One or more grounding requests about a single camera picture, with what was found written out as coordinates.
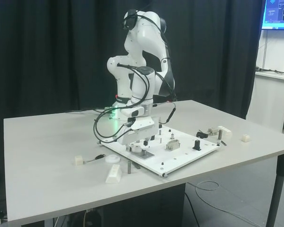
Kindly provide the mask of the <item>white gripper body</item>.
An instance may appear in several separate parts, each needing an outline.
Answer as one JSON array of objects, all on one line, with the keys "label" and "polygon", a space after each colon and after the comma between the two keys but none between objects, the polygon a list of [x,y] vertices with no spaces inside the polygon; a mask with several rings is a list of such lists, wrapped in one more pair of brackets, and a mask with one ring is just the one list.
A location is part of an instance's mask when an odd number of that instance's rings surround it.
[{"label": "white gripper body", "polygon": [[159,131],[159,117],[138,117],[131,126],[125,126],[121,129],[119,143],[127,145],[138,140],[147,140],[156,135]]}]

